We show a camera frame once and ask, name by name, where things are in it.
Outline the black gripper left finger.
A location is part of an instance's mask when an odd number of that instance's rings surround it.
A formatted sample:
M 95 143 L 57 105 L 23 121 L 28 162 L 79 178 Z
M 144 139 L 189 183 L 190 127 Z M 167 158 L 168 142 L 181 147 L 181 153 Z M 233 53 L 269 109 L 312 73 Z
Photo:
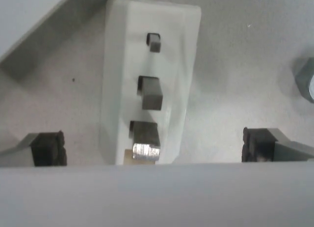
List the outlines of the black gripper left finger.
M 0 152 L 2 168 L 67 166 L 62 131 L 27 134 L 16 146 Z

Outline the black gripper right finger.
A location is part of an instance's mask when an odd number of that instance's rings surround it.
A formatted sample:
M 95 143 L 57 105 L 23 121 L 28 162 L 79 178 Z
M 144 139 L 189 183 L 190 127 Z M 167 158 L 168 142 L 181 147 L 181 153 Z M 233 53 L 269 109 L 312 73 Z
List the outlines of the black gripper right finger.
M 243 129 L 243 163 L 313 160 L 312 146 L 288 139 L 278 128 Z

